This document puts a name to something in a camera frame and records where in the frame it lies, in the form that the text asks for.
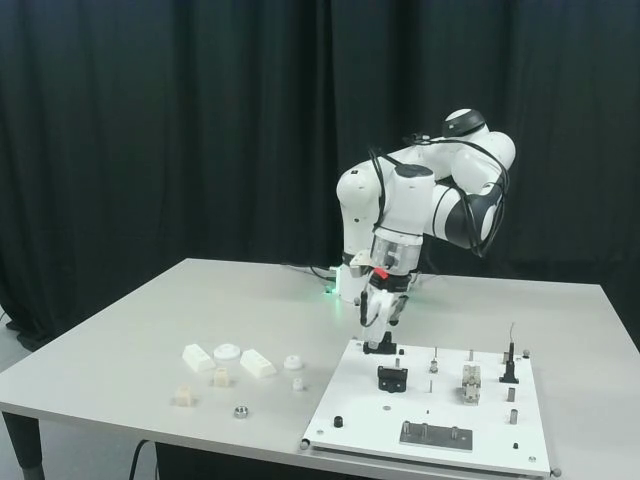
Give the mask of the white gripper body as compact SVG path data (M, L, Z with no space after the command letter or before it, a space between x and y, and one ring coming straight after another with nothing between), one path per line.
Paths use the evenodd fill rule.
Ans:
M403 294L386 289L366 287L360 297L362 339L369 345L379 344L390 323L399 318L403 309Z

